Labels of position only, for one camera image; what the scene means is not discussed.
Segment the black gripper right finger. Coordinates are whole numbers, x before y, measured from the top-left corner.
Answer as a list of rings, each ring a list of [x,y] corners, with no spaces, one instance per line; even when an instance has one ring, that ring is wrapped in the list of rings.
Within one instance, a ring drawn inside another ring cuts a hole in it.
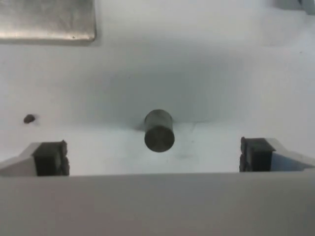
[[[240,172],[294,172],[315,169],[315,159],[285,148],[275,138],[241,138]]]

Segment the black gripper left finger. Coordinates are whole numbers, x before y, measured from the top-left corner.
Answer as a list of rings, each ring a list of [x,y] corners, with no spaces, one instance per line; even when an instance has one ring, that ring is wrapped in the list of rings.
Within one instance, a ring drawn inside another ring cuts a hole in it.
[[[31,143],[18,156],[0,163],[2,177],[69,176],[70,163],[65,140]]]

